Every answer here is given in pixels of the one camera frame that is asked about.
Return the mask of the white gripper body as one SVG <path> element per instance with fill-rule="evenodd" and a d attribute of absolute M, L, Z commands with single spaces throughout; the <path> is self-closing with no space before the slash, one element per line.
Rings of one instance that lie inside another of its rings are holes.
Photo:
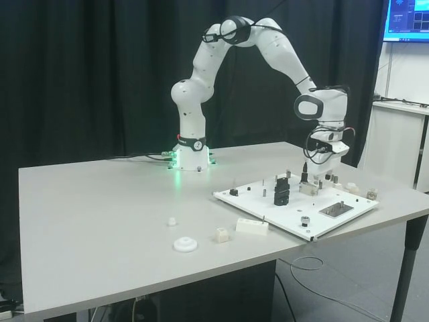
<path fill-rule="evenodd" d="M 333 171 L 341 163 L 341 158 L 348 152 L 349 149 L 347 148 L 339 153 L 316 153 L 315 156 L 306 159 L 308 173 L 311 175 L 322 175 Z"/>

